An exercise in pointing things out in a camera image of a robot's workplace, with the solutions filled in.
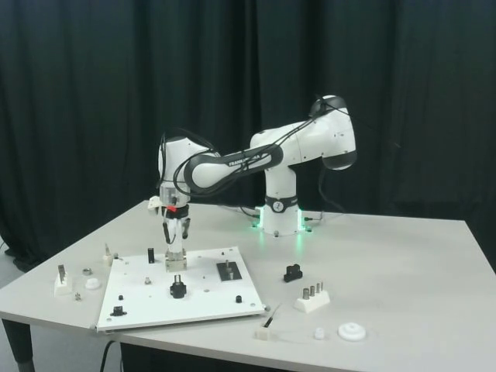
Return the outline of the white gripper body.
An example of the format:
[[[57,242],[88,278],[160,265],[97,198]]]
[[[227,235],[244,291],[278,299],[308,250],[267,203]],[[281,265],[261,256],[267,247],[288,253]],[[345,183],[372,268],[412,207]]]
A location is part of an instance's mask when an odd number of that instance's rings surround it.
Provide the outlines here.
[[[182,249],[188,238],[191,219],[166,219],[166,243],[168,249]]]

